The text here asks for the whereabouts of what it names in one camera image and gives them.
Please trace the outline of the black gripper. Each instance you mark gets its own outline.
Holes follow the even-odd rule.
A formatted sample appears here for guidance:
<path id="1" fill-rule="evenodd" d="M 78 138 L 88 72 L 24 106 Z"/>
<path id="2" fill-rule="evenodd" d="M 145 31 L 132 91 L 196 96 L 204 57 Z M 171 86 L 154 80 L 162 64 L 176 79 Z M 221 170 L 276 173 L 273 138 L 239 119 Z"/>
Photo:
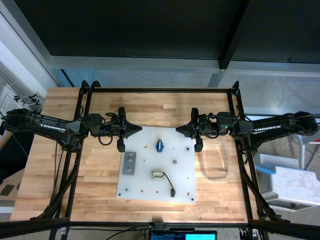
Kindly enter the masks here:
<path id="1" fill-rule="evenodd" d="M 103 143 L 101 141 L 101 145 L 110 145 L 113 142 L 113 137 L 116 136 L 118 137 L 117 150 L 120 153 L 124 153 L 126 150 L 124 138 L 129 138 L 130 136 L 142 131 L 143 128 L 126 121 L 126 111 L 124 107 L 120 107 L 118 109 L 118 114 L 107 112 L 105 115 L 110 117 L 110 121 L 102 123 L 101 136 L 110 137 L 110 141 L 108 143 Z"/>
<path id="2" fill-rule="evenodd" d="M 195 139 L 194 151 L 196 153 L 200 153 L 203 150 L 202 136 L 208 139 L 217 138 L 217 125 L 210 118 L 210 115 L 199 114 L 199 110 L 193 107 L 191 110 L 191 121 L 175 129 L 184 137 Z"/>

